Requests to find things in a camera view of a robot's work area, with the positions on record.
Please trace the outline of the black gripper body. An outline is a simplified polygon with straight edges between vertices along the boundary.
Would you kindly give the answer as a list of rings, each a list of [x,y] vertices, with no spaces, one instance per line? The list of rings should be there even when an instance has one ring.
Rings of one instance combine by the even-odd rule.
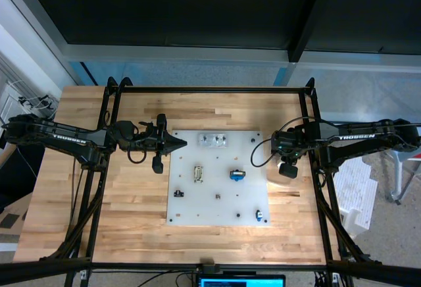
[[[155,152],[152,159],[152,169],[156,174],[163,173],[162,155],[164,151],[164,131],[166,130],[165,114],[157,115],[156,125],[152,122],[144,123],[146,130],[144,132],[143,141],[141,142],[144,153],[148,151]]]
[[[295,158],[282,156],[278,170],[279,174],[288,178],[296,178],[298,172],[296,164],[297,160]]]

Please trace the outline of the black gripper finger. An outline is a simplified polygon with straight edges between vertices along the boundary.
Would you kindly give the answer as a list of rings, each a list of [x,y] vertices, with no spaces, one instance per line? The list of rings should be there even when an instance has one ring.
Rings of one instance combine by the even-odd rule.
[[[186,146],[187,146],[187,143],[167,143],[164,146],[164,154],[169,155],[170,153]]]
[[[172,136],[170,133],[168,133],[167,131],[164,133],[164,141],[166,143],[186,143],[185,140],[183,139],[179,139],[175,136]]]

